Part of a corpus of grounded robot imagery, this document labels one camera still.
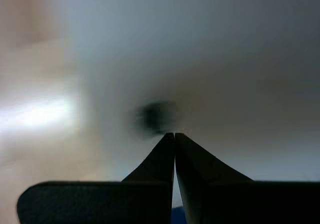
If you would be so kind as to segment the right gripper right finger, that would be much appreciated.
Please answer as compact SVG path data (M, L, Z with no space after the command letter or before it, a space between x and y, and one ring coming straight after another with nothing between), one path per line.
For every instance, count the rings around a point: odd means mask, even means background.
M175 144L188 223L319 223L318 182L255 181L182 133Z

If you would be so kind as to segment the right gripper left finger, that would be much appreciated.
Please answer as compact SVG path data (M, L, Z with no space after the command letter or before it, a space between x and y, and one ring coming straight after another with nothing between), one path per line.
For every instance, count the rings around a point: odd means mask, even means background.
M170 223L174 135L120 182L47 181L18 198L20 223Z

